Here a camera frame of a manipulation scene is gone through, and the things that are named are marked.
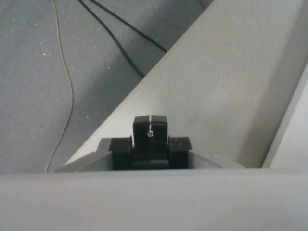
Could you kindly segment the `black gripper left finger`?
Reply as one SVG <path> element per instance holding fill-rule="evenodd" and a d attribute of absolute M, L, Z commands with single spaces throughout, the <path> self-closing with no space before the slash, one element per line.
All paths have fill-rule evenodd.
<path fill-rule="evenodd" d="M 102 138 L 97 150 L 74 160 L 55 172 L 128 170 L 132 160 L 132 138 Z"/>

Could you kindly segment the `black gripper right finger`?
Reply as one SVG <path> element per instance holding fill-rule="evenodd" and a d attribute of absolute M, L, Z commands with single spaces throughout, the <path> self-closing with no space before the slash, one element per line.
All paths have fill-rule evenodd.
<path fill-rule="evenodd" d="M 172 169 L 245 169 L 220 155 L 204 157 L 194 152 L 189 137 L 169 137 L 169 163 Z"/>

